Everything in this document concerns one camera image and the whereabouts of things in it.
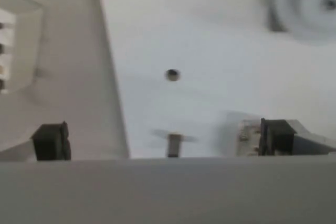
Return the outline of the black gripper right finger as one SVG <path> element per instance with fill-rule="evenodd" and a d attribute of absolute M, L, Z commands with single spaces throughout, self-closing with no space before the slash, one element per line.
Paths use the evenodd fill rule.
<path fill-rule="evenodd" d="M 261 119 L 259 156 L 335 154 L 335 140 L 308 131 L 298 120 Z"/>

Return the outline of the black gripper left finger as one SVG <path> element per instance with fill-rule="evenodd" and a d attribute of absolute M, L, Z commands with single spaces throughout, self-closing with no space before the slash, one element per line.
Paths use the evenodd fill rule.
<path fill-rule="evenodd" d="M 42 124 L 1 143 L 1 161 L 70 161 L 67 122 Z"/>

